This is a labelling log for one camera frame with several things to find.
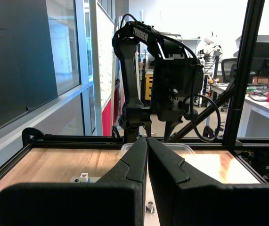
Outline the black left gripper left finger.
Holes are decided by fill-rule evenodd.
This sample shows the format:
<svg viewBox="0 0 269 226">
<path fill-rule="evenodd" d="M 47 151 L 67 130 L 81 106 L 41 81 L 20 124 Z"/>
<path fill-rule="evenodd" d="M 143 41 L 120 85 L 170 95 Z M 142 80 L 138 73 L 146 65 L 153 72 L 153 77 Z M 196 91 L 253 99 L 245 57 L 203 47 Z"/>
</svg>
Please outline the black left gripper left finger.
<svg viewBox="0 0 269 226">
<path fill-rule="evenodd" d="M 1 226 L 141 226 L 148 144 L 139 138 L 95 183 L 19 183 L 0 192 Z"/>
</svg>

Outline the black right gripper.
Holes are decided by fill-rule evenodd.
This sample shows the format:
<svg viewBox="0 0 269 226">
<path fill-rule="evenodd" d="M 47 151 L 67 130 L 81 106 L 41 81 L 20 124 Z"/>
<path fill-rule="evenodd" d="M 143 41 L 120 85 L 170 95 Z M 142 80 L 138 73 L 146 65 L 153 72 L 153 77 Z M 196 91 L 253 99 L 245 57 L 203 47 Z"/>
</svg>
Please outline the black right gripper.
<svg viewBox="0 0 269 226">
<path fill-rule="evenodd" d="M 151 110 L 158 117 L 159 121 L 166 121 L 164 131 L 164 142 L 169 140 L 174 128 L 180 124 L 178 121 L 182 116 L 189 112 L 189 103 L 184 101 L 177 101 L 176 99 L 162 99 L 151 101 Z M 149 119 L 144 122 L 144 128 L 147 137 L 151 137 L 152 121 Z"/>
</svg>

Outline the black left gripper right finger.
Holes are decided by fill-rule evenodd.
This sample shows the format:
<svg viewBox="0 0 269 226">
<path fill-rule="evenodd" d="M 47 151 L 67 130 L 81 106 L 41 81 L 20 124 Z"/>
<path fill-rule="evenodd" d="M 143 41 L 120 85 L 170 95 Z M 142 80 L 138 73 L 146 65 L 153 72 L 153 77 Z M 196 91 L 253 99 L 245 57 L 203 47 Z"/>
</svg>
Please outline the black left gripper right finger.
<svg viewBox="0 0 269 226">
<path fill-rule="evenodd" d="M 162 226 L 269 226 L 269 183 L 223 184 L 154 138 L 148 171 Z"/>
</svg>

